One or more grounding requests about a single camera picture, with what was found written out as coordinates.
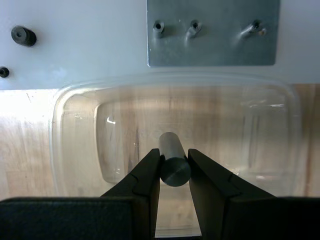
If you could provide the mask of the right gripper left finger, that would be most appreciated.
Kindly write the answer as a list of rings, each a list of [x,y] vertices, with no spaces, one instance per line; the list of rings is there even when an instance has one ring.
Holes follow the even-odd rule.
[[[161,157],[152,149],[99,197],[15,197],[0,203],[3,240],[152,240]]]

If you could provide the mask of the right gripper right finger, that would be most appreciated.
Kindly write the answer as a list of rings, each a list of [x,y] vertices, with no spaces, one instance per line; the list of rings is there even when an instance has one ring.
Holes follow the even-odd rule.
[[[196,149],[189,149],[189,181],[204,240],[314,240],[320,200],[276,197]]]

